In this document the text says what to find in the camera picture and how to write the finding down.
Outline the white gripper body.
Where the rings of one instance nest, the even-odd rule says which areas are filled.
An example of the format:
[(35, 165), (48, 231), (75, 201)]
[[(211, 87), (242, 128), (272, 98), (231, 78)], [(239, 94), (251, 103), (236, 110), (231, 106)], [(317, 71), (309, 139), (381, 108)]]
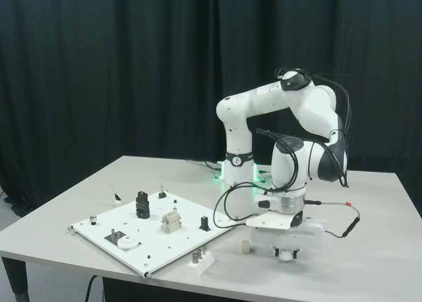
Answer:
[(324, 235), (324, 224), (309, 220), (289, 229), (253, 227), (250, 242), (252, 245), (272, 247), (280, 251), (323, 249)]

